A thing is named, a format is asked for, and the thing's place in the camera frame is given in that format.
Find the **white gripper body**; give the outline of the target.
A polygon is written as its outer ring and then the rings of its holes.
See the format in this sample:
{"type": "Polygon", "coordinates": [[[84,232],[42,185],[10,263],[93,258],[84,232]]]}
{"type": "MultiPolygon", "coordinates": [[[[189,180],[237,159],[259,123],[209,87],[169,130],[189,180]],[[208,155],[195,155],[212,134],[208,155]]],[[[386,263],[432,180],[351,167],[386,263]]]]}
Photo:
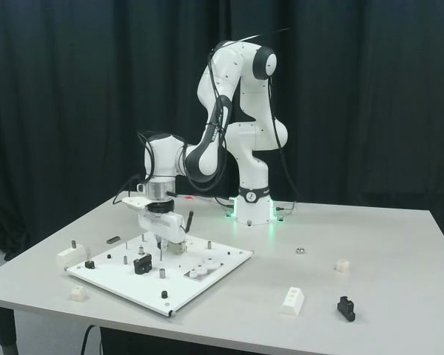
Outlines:
{"type": "Polygon", "coordinates": [[[138,213],[139,226],[162,239],[185,239],[185,222],[180,214],[157,214],[143,210],[138,213]]]}

